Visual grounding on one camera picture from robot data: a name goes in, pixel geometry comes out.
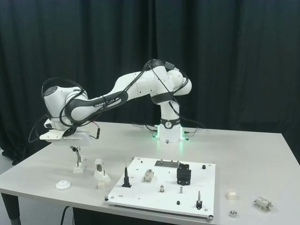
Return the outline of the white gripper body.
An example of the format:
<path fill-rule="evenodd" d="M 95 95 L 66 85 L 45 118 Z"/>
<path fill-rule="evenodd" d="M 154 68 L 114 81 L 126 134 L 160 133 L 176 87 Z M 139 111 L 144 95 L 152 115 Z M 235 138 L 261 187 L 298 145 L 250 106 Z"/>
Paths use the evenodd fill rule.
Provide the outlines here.
<path fill-rule="evenodd" d="M 53 140 L 52 143 L 58 146 L 90 146 L 91 137 L 89 131 L 76 131 L 74 134 Z"/>

